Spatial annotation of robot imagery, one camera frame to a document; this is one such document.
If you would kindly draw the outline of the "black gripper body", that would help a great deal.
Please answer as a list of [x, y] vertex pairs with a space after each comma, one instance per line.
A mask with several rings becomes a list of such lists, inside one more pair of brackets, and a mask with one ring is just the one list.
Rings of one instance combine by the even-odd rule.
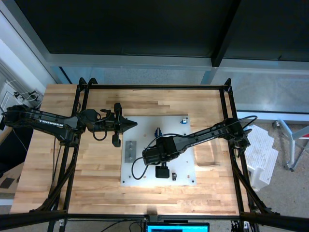
[[142, 152], [142, 157], [146, 166], [155, 166], [156, 178], [169, 178], [169, 169], [166, 165], [167, 156], [162, 148], [157, 146], [146, 148]]
[[[93, 127], [93, 137], [97, 141], [103, 141], [107, 137], [107, 132], [113, 131], [114, 135], [112, 136], [112, 144], [115, 147], [121, 146], [121, 140], [119, 139], [120, 134], [120, 116], [122, 115], [122, 107], [120, 103], [114, 104], [114, 112], [107, 109], [101, 109], [101, 112], [106, 114], [105, 117], [98, 119], [94, 123]], [[95, 132], [104, 132], [105, 135], [103, 138], [99, 139], [95, 136]]]

